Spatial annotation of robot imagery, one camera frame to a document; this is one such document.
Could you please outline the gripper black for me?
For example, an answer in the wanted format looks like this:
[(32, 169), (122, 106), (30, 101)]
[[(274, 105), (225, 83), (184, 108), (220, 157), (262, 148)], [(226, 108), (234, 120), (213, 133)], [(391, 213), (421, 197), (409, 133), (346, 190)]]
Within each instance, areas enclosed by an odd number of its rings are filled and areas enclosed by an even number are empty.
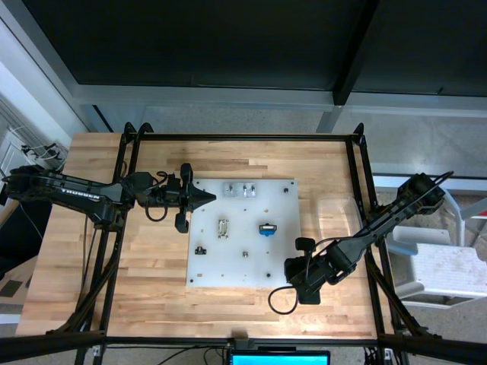
[[(146, 218), (152, 222), (163, 221), (168, 213), (169, 208), (178, 208), (179, 212), (175, 217), (175, 228), (179, 233), (189, 231), (189, 221), (186, 214), (189, 211), (189, 188), (191, 186), (191, 196), (194, 198), (191, 202), (191, 212), (194, 212), (203, 205), (216, 200), (216, 195), (202, 190), (198, 183), (193, 184), (193, 169), (189, 163), (184, 163), (180, 167), (180, 177), (176, 178), (174, 173), (168, 174), (165, 171), (157, 171), (154, 178), (155, 184), (149, 189), (149, 196), (146, 202)], [(159, 218), (150, 215), (150, 208), (163, 208), (164, 213)]]
[(320, 289), (326, 283), (328, 274), (323, 249), (317, 252), (320, 245), (332, 239), (316, 242), (314, 239), (299, 237), (295, 241), (297, 250), (304, 252), (304, 257), (285, 260), (285, 277), (290, 285), (297, 285), (300, 304), (320, 304)]

